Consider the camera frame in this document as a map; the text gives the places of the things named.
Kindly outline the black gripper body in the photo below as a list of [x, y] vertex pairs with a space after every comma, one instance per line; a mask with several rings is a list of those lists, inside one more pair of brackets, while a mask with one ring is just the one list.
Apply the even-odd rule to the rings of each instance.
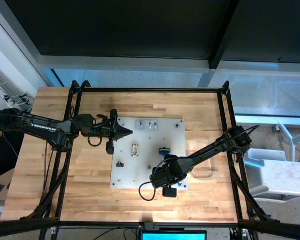
[[93, 122], [91, 127], [91, 137], [99, 138], [100, 141], [98, 144], [92, 144], [91, 146], [96, 148], [102, 144], [102, 140], [107, 138], [108, 142], [106, 143], [106, 152], [107, 154], [113, 155], [114, 154], [114, 145], [113, 141], [115, 140], [116, 136], [116, 126], [117, 126], [117, 110], [112, 109], [110, 111], [110, 117], [105, 115], [98, 114], [97, 118], [101, 119], [101, 122], [97, 123], [96, 121]]
[[177, 189], [172, 185], [179, 181], [172, 174], [169, 167], [155, 167], [150, 175], [150, 182], [154, 189], [162, 188], [162, 196], [166, 198], [175, 198], [177, 196]]

